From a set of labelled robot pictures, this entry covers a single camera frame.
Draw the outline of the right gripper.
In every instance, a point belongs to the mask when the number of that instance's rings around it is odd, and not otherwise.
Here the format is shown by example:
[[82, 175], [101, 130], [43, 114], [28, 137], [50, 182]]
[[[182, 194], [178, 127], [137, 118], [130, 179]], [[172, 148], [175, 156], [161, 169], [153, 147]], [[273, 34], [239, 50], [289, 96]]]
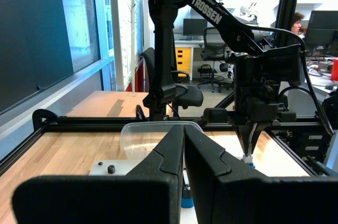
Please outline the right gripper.
[[208, 123], [229, 123], [232, 125], [243, 153], [251, 155], [261, 132], [271, 125], [296, 122], [296, 113], [279, 111], [278, 107], [251, 107], [244, 113], [227, 111], [223, 108], [206, 108], [203, 119]]

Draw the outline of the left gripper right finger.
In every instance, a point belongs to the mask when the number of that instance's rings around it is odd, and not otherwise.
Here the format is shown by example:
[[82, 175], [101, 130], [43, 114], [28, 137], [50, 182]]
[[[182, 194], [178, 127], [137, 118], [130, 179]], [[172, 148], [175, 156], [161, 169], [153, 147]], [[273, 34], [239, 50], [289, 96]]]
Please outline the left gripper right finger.
[[184, 131], [199, 223], [337, 223], [336, 177], [268, 177], [196, 128]]

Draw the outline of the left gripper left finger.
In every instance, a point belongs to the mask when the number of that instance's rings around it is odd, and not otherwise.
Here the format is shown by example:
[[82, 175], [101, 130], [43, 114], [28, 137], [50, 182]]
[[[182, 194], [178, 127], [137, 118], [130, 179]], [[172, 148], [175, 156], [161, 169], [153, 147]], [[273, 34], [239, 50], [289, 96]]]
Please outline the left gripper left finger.
[[175, 125], [124, 176], [44, 175], [12, 196], [18, 223], [179, 223], [184, 128]]

